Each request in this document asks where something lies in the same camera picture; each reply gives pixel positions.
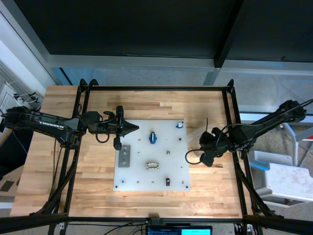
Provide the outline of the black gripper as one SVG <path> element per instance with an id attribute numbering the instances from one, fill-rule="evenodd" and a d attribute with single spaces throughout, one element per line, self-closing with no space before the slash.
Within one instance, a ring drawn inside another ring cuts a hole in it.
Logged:
<path id="1" fill-rule="evenodd" d="M 211 134 L 204 131 L 200 141 L 200 149 L 203 151 L 201 162 L 207 167 L 211 167 L 214 158 L 221 157 L 231 145 L 229 137 L 217 127 L 212 129 Z"/>
<path id="2" fill-rule="evenodd" d="M 110 139 L 110 134 L 115 134 L 113 146 L 115 150 L 121 150 L 120 137 L 122 136 L 123 127 L 123 136 L 125 136 L 138 130 L 139 126 L 123 120 L 124 110 L 122 106 L 117 106 L 115 114 L 112 111 L 104 111 L 103 114 L 107 115 L 108 118 L 99 122 L 99 134 L 107 135 L 107 139 L 105 141 L 99 140 L 99 143 L 107 143 Z"/>

